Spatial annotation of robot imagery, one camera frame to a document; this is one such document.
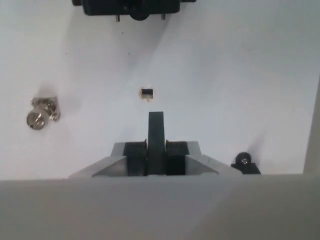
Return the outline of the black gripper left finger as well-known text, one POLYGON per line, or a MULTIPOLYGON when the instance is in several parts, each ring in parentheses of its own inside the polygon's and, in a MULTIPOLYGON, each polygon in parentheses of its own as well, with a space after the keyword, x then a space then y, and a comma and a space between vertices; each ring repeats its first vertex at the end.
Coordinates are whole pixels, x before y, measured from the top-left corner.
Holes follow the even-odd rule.
POLYGON ((72 177, 132 177, 147 174, 147 142, 116 142, 107 156, 72 177))

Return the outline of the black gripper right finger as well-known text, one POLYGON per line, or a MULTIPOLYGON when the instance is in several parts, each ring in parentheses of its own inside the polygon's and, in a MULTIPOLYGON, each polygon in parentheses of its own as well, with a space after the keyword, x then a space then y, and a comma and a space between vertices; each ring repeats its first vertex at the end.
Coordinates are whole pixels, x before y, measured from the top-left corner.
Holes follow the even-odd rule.
POLYGON ((201 152, 198 141, 167 141, 167 176, 198 176, 214 174, 235 176, 237 170, 201 152))

